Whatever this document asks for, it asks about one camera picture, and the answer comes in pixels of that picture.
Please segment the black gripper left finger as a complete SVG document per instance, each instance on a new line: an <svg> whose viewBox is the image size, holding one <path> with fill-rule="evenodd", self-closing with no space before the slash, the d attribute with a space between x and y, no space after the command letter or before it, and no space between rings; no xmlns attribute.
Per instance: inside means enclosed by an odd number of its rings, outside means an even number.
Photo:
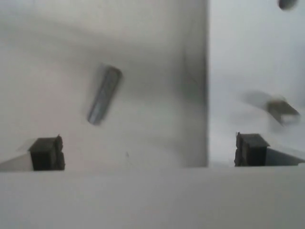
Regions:
<svg viewBox="0 0 305 229"><path fill-rule="evenodd" d="M63 139L32 138L17 149L17 156L0 161L1 171L64 171Z"/></svg>

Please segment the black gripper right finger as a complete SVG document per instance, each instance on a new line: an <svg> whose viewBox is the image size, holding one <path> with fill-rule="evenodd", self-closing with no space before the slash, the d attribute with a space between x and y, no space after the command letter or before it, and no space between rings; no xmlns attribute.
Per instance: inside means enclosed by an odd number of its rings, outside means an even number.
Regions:
<svg viewBox="0 0 305 229"><path fill-rule="evenodd" d="M299 166L304 164L304 151L267 141L260 134L236 133L235 167Z"/></svg>

